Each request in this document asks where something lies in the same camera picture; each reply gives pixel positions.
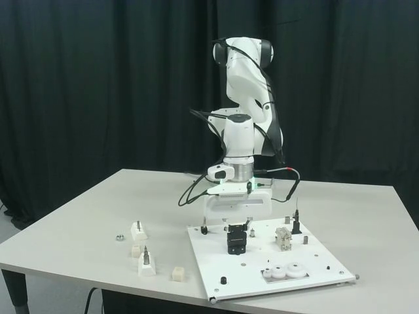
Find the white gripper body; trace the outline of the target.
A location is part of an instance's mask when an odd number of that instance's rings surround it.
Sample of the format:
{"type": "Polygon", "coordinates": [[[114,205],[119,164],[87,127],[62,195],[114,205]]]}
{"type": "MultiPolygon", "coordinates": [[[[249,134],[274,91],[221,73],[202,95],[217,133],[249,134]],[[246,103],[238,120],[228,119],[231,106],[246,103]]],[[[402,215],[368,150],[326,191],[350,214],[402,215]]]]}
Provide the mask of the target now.
{"type": "Polygon", "coordinates": [[[210,188],[207,194],[205,217],[267,217],[272,212],[271,188],[257,188],[249,194],[210,188]]]}

